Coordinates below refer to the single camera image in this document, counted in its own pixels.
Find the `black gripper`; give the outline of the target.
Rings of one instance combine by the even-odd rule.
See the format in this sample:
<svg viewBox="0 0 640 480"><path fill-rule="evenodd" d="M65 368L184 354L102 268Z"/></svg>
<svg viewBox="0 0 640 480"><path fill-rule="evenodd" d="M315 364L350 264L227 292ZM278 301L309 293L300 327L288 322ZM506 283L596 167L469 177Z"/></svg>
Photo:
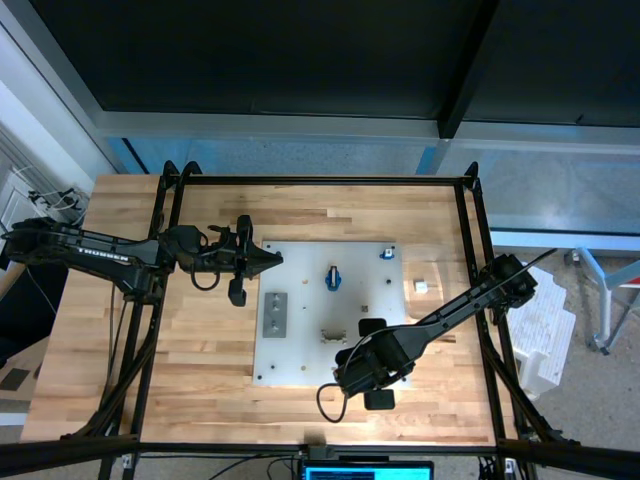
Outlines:
<svg viewBox="0 0 640 480"><path fill-rule="evenodd" d="M246 305L246 291L243 287L244 277L247 275L249 250L251 246L250 278L284 263L280 252L270 252L253 243L253 224L249 215L241 215L236 222L236 232L229 232L223 251L227 257L227 264L233 273L229 282L228 297L235 307Z"/></svg>
<svg viewBox="0 0 640 480"><path fill-rule="evenodd" d="M383 318L363 318L359 320L358 331L361 337L381 330L387 326ZM394 392L388 389L373 389L363 394L364 407L368 411L385 411L395 408Z"/></svg>

